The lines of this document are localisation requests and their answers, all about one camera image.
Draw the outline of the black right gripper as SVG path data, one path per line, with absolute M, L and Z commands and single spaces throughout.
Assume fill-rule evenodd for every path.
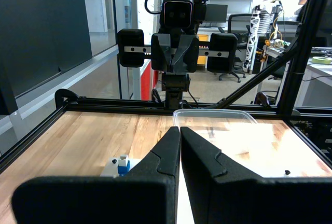
M 151 44 L 144 44 L 140 29 L 122 29 L 118 32 L 120 64 L 141 67 L 151 60 L 153 70 L 166 73 L 194 73 L 199 56 L 207 57 L 207 70 L 227 73 L 232 70 L 238 39 L 235 34 L 213 33 L 210 41 L 200 41 L 197 35 L 188 35 L 180 29 L 170 33 L 155 33 Z

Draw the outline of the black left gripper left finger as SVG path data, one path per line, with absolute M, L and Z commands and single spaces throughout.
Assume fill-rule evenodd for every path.
M 17 223 L 176 223 L 181 135 L 171 127 L 122 177 L 37 177 L 13 193 Z

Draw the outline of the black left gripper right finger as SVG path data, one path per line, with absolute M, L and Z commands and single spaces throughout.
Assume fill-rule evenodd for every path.
M 181 160 L 195 223 L 331 223 L 331 179 L 264 178 L 188 127 Z

